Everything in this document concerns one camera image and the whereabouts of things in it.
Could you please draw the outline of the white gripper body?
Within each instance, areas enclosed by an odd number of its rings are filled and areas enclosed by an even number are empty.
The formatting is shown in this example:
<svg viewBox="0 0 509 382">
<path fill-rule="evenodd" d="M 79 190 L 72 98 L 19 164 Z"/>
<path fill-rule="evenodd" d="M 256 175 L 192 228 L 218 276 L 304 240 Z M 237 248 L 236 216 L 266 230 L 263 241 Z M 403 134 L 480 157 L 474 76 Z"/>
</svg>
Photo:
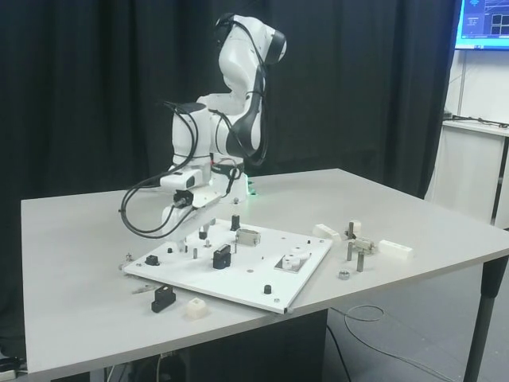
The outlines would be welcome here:
<svg viewBox="0 0 509 382">
<path fill-rule="evenodd" d="M 192 205 L 175 208 L 168 223 L 161 229 L 161 234 L 170 242 L 183 241 L 215 218 L 218 204 L 219 202 L 215 201 L 201 208 Z"/>
</svg>

